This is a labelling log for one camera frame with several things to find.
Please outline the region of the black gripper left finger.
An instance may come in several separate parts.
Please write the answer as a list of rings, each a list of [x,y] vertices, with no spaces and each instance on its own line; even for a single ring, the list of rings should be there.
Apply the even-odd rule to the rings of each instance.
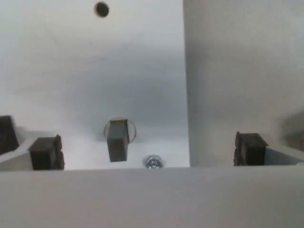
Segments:
[[[49,171],[64,168],[60,135],[28,138],[16,149],[0,155],[2,171]]]

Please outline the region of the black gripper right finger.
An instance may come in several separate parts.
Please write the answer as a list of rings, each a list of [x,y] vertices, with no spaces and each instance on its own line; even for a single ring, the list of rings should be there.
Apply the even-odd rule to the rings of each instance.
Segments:
[[[284,166],[303,164],[303,151],[284,146],[273,140],[268,134],[236,133],[234,166]]]

